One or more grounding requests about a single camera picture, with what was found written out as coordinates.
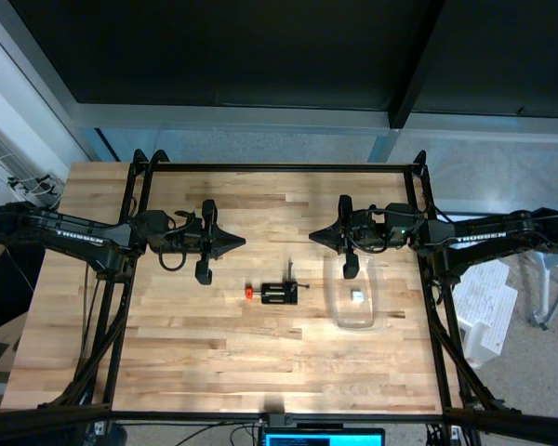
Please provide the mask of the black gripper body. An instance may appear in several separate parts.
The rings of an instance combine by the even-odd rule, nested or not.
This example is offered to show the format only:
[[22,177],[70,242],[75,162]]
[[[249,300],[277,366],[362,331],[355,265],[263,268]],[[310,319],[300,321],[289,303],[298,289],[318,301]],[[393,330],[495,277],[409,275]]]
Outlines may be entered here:
[[218,210],[211,199],[203,201],[202,217],[195,219],[185,233],[187,251],[199,254],[200,259],[195,264],[194,276],[200,284],[212,283],[212,270],[209,260],[212,256],[214,241],[213,228],[217,222]]
[[344,255],[345,263],[342,267],[345,280],[352,280],[359,272],[359,257],[355,249],[362,250],[362,242],[367,238],[368,213],[364,210],[354,211],[352,198],[340,195],[338,203],[339,243],[338,253]]

